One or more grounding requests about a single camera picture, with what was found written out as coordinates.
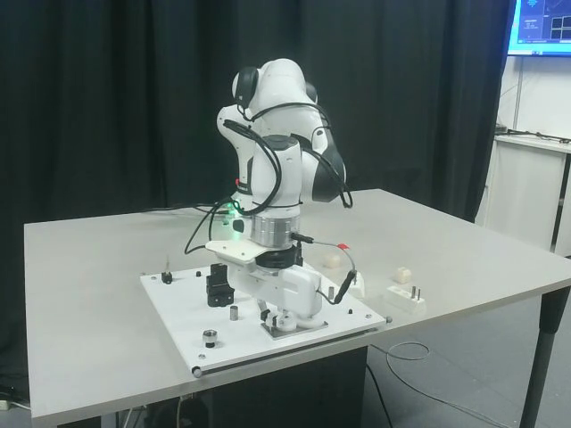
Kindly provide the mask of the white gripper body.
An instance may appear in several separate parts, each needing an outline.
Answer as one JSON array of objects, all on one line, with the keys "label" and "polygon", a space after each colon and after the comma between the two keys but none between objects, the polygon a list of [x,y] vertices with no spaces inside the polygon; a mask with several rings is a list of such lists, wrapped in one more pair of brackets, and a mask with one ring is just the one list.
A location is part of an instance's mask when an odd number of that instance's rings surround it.
[{"label": "white gripper body", "polygon": [[231,268],[233,288],[304,318],[314,317],[322,309],[318,294],[321,280],[320,273],[300,266],[281,269],[274,274],[262,269],[246,272],[242,268]]}]

